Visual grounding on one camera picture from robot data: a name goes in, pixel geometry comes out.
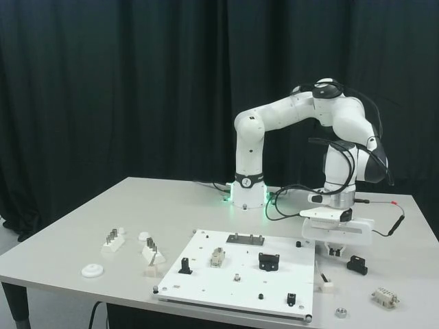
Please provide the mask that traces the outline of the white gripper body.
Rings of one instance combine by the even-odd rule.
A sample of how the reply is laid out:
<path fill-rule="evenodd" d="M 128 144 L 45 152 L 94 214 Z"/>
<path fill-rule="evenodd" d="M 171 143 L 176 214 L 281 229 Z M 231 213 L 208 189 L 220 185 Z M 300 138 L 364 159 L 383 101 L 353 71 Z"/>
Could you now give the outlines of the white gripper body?
<path fill-rule="evenodd" d="M 347 223 L 339 223 L 333 228 L 316 228 L 312 220 L 305 219 L 302 236 L 306 239 L 335 243 L 340 245 L 370 245 L 372 230 L 375 228 L 373 219 L 357 218 Z"/>

